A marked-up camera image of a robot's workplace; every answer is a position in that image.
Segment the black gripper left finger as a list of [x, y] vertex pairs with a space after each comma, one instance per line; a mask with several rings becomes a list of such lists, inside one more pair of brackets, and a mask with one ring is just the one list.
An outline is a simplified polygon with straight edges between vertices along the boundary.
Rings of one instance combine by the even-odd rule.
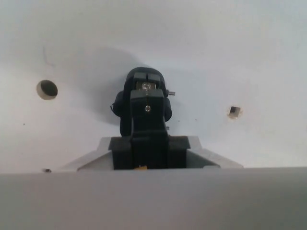
[[100, 139], [97, 149], [61, 166], [62, 171], [113, 171], [132, 168], [131, 144], [128, 138]]

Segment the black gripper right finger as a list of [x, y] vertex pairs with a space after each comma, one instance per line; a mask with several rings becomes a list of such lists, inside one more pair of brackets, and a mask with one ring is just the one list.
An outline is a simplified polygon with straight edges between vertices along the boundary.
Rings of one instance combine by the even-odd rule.
[[167, 167], [169, 169], [243, 168], [241, 164], [204, 148], [198, 136], [170, 136]]

